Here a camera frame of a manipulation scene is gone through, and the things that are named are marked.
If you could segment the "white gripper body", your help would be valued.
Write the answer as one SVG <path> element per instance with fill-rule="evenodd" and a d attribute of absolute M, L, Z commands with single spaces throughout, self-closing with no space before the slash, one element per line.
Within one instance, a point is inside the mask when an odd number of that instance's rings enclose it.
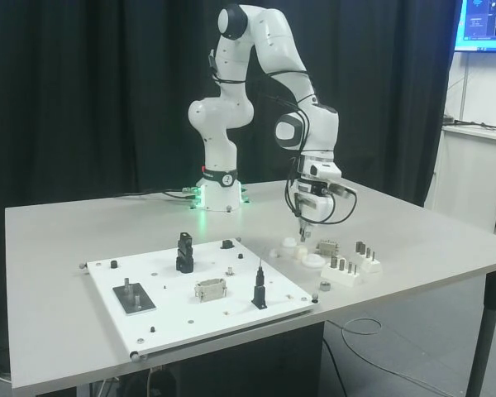
<path fill-rule="evenodd" d="M 297 192 L 296 204 L 298 205 L 300 227 L 329 223 L 336 211 L 336 199 L 333 194 L 319 196 Z"/>

